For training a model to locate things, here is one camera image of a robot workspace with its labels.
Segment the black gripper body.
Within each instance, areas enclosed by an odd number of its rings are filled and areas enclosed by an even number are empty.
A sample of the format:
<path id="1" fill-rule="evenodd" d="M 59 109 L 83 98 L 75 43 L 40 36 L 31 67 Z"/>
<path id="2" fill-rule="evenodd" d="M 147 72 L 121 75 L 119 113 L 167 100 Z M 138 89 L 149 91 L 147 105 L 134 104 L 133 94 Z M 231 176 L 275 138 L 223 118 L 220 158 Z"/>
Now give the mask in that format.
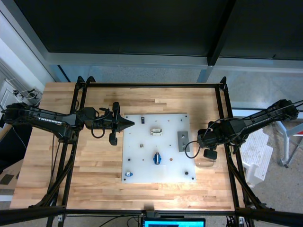
<path id="1" fill-rule="evenodd" d="M 197 132 L 199 148 L 204 148 L 203 156 L 210 160 L 217 159 L 218 126 L 219 123 L 209 122 L 207 129 L 199 129 Z"/>
<path id="2" fill-rule="evenodd" d="M 109 134 L 109 143 L 111 145 L 117 145 L 117 137 L 116 133 L 119 132 L 119 115 L 120 115 L 120 105 L 118 102 L 114 102 L 112 106 L 112 111 L 105 108 L 100 108 L 100 110 L 104 111 L 104 115 L 101 117 L 96 118 L 92 121 L 91 124 L 91 135 L 96 138 L 100 139 L 104 137 L 105 130 L 111 130 Z M 94 129 L 101 129 L 102 135 L 96 136 L 94 134 Z"/>

